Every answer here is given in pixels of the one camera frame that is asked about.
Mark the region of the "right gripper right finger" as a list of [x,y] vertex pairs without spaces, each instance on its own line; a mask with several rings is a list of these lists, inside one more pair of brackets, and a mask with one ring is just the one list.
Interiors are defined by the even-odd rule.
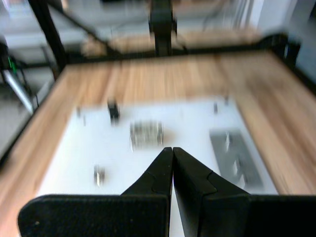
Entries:
[[185,150],[173,152],[174,188],[185,236],[315,236],[315,196],[252,195]]

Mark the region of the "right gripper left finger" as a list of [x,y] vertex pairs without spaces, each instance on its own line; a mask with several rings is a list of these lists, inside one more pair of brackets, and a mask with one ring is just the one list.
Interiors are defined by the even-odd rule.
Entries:
[[172,149],[164,148],[121,195],[43,195],[17,217],[23,237],[166,237]]

